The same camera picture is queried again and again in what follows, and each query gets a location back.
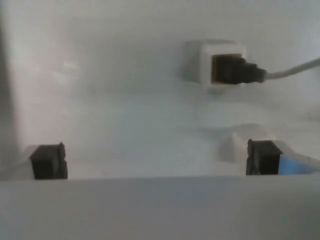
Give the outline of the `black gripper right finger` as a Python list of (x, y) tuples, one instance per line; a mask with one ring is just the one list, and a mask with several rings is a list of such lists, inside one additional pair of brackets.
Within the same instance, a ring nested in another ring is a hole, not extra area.
[(280, 140), (247, 143), (246, 175), (310, 175), (320, 173), (320, 161), (293, 151)]

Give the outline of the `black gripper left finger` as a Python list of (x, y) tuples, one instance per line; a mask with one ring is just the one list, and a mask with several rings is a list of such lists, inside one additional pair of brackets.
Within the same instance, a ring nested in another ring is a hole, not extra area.
[(0, 169), (1, 180), (66, 180), (65, 145), (29, 145), (9, 166)]

